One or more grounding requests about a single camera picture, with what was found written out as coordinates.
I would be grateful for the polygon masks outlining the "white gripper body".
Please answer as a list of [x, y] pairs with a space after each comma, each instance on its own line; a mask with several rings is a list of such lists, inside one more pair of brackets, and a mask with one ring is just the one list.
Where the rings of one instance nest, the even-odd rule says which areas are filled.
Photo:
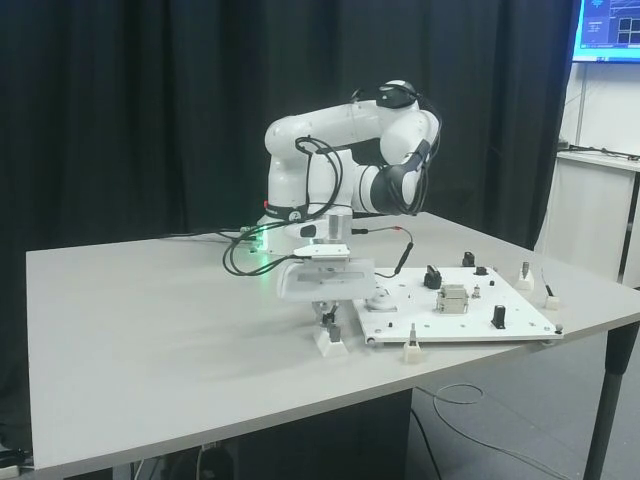
[[302, 261], [286, 266], [279, 275], [278, 296], [290, 302], [329, 302], [368, 298], [376, 289], [371, 259]]

